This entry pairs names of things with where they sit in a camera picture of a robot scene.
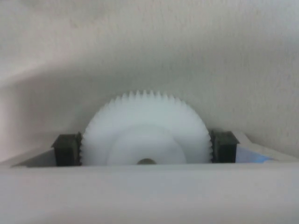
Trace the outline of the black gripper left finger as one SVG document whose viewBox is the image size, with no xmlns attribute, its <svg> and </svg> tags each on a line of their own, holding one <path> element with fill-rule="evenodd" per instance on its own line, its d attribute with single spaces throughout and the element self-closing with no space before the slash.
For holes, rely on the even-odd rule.
<svg viewBox="0 0 299 224">
<path fill-rule="evenodd" d="M 61 134 L 44 152 L 22 155 L 11 163 L 11 167 L 75 167 L 81 166 L 82 134 Z"/>
</svg>

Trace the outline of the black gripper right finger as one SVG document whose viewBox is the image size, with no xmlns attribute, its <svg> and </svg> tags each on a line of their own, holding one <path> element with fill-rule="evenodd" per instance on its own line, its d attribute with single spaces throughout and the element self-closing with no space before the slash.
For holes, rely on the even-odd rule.
<svg viewBox="0 0 299 224">
<path fill-rule="evenodd" d="M 210 130 L 212 163 L 277 162 L 273 155 L 258 152 L 247 136 L 240 132 Z"/>
</svg>

